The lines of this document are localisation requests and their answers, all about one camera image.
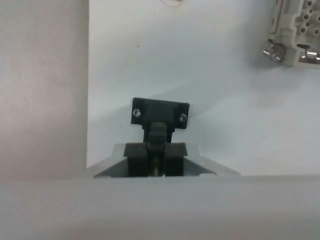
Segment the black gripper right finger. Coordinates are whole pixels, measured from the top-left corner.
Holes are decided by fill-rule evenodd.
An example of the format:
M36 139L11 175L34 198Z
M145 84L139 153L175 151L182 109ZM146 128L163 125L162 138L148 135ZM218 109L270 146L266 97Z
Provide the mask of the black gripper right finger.
M201 155L194 143L170 143L164 151L164 175L167 177L190 177L210 175L215 177L240 176L225 165Z

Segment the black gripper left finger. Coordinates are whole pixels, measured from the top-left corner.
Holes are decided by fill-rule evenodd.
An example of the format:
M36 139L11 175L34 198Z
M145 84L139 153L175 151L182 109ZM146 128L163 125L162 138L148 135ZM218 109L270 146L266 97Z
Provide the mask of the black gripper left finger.
M93 165L95 178L147 178L150 176L148 150L143 143L117 143L111 156Z

